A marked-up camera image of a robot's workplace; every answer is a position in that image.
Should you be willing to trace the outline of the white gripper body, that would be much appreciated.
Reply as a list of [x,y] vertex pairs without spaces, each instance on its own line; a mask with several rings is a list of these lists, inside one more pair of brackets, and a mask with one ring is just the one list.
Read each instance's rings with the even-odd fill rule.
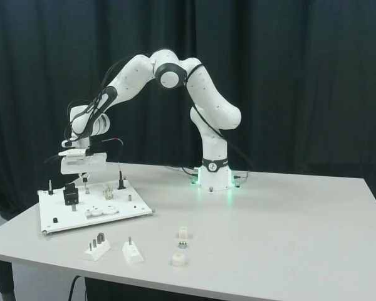
[[60,164],[62,174],[82,174],[104,171],[107,154],[96,153],[91,156],[64,156]]

